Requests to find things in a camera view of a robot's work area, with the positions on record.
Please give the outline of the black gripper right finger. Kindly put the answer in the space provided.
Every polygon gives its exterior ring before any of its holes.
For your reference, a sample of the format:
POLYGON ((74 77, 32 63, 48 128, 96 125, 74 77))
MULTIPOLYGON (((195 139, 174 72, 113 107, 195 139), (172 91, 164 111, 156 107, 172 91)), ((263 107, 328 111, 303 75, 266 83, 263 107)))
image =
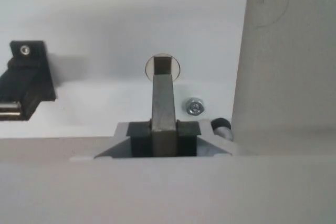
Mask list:
POLYGON ((177 156, 233 154, 233 135, 228 120, 180 121, 176 123, 177 156))

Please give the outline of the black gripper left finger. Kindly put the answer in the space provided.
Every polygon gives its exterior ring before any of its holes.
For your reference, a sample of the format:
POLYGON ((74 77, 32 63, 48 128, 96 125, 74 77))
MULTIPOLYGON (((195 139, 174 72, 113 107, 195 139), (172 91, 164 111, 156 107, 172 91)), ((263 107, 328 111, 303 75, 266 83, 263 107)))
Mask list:
POLYGON ((118 123, 114 136, 99 145, 95 158, 152 157, 151 122, 118 123))

